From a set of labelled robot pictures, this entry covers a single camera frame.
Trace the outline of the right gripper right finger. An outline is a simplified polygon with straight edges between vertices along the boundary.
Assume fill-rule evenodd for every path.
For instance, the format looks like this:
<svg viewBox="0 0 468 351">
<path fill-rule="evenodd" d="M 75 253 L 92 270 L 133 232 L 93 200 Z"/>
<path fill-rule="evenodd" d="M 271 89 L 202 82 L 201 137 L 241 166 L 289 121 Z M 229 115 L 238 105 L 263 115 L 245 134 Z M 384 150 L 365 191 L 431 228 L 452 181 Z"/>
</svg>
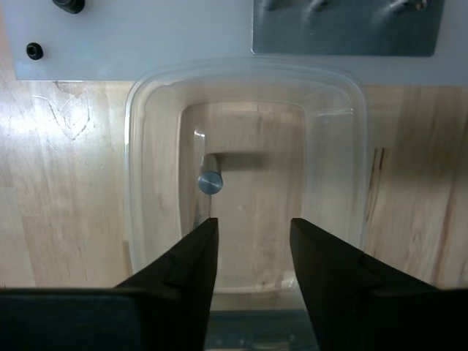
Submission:
<svg viewBox="0 0 468 351">
<path fill-rule="evenodd" d="M 301 218 L 290 249 L 321 350 L 467 349 L 467 290 L 436 288 Z"/>
</svg>

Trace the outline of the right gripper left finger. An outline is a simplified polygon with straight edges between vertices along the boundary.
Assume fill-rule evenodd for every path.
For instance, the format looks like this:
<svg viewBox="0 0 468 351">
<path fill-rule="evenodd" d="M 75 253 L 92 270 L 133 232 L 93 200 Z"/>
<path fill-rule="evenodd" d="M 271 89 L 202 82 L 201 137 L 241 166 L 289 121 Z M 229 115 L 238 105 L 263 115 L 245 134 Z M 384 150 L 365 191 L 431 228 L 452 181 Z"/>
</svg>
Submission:
<svg viewBox="0 0 468 351">
<path fill-rule="evenodd" d="M 219 248 L 205 220 L 111 288 L 4 288 L 3 350 L 201 350 Z"/>
</svg>

